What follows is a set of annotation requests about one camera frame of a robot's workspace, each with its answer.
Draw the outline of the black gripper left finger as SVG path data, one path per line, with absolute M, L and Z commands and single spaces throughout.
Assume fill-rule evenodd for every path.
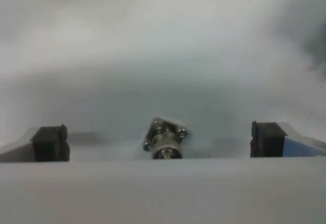
M 1 162 L 68 162 L 67 138 L 63 124 L 32 127 L 17 141 L 1 145 Z

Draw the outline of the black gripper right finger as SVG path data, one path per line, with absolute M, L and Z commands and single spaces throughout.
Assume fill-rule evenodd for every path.
M 304 136 L 286 122 L 252 122 L 250 157 L 325 156 L 325 142 Z

